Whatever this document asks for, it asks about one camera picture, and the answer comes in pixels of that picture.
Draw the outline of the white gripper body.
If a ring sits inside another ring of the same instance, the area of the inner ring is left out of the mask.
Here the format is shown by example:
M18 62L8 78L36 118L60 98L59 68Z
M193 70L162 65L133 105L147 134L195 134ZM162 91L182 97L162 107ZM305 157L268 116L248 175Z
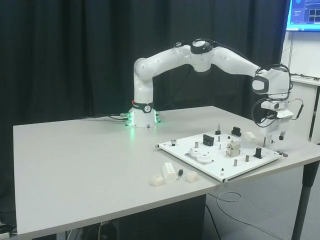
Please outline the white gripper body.
M288 118L264 117L258 126L264 136L272 135L272 137L279 137L281 132L286 133L288 130Z

